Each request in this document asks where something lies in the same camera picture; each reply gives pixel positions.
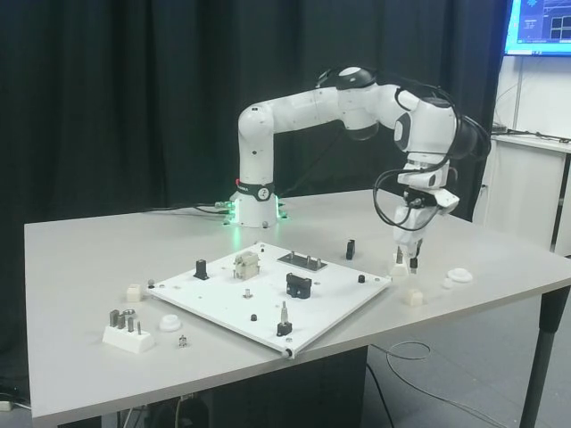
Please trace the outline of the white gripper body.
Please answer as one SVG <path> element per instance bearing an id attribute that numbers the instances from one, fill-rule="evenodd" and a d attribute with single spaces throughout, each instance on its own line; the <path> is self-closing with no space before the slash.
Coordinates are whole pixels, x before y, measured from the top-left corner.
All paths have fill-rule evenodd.
<path id="1" fill-rule="evenodd" d="M 393 228 L 393 239 L 400 246 L 416 246 L 424 237 L 424 229 L 430 218 L 430 207 L 410 209 L 404 205 L 398 206 L 393 222 L 399 225 Z"/>

